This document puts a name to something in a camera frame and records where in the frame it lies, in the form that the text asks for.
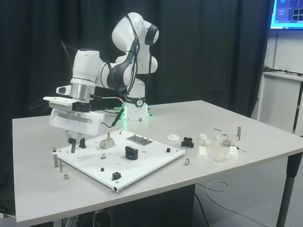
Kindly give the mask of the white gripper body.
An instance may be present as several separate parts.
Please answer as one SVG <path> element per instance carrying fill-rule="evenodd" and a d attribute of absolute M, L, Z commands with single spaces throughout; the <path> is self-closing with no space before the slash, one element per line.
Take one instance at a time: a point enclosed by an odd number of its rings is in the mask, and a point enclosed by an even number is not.
<path fill-rule="evenodd" d="M 50 125 L 66 131 L 95 136 L 102 131 L 103 113 L 97 112 L 65 112 L 53 109 Z"/>

